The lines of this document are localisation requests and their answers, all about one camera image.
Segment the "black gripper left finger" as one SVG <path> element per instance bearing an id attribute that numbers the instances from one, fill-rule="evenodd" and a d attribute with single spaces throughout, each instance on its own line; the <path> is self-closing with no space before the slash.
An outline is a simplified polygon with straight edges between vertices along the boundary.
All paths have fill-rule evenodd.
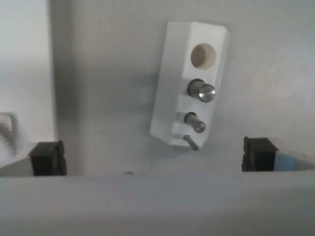
<path id="1" fill-rule="evenodd" d="M 1 176 L 66 176 L 64 145 L 57 142 L 29 143 L 17 155 L 0 161 Z"/>

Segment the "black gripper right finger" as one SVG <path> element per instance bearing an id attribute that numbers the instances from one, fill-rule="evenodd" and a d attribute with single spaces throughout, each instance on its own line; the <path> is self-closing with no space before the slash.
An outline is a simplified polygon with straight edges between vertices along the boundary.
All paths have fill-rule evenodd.
<path id="1" fill-rule="evenodd" d="M 278 149 L 268 138 L 244 138 L 243 172 L 286 172 L 315 169 L 315 158 Z"/>

